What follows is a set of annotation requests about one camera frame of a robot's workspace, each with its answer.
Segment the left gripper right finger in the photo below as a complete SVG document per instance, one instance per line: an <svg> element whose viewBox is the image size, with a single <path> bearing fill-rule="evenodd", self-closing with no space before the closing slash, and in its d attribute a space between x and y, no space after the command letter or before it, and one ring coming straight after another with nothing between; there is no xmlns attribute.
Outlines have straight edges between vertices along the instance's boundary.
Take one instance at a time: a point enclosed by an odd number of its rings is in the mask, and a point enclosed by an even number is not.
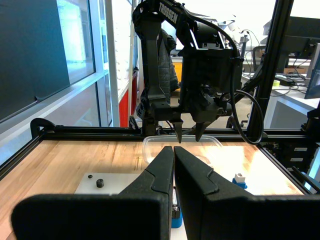
<svg viewBox="0 0 320 240"><path fill-rule="evenodd" d="M253 195L188 152L174 148L174 177L190 240L313 240L318 195Z"/></svg>

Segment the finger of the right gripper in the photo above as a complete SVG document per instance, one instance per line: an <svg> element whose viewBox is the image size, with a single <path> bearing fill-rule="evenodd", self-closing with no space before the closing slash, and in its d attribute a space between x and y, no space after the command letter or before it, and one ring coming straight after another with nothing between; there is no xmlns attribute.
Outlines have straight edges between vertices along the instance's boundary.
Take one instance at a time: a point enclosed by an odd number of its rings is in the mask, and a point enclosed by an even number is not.
<svg viewBox="0 0 320 240"><path fill-rule="evenodd" d="M195 125L195 140L200 141L202 135L204 134L206 128L210 125L209 121L206 122L197 122Z"/></svg>
<svg viewBox="0 0 320 240"><path fill-rule="evenodd" d="M174 132L179 144L182 142L182 132L183 132L182 126L183 126L183 121L181 119L175 120L173 122Z"/></svg>

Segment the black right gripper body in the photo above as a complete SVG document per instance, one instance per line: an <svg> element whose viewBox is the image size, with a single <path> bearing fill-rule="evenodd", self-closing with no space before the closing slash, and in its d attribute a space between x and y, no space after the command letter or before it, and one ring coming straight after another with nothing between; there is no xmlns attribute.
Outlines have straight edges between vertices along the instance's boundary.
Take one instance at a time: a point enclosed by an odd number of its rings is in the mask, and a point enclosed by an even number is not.
<svg viewBox="0 0 320 240"><path fill-rule="evenodd" d="M150 99L150 114L157 121L179 122L189 113L195 123L212 123L231 115L231 105L222 94L241 88L243 60L232 49L182 49L179 105Z"/></svg>

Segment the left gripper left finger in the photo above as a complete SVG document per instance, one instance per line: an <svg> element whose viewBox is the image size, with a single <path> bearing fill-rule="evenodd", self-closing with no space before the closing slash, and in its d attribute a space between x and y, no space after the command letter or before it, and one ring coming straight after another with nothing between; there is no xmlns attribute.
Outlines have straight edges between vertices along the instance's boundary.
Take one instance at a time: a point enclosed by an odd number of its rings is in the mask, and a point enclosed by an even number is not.
<svg viewBox="0 0 320 240"><path fill-rule="evenodd" d="M11 213L18 240L168 240L174 152L164 147L119 194L38 194Z"/></svg>

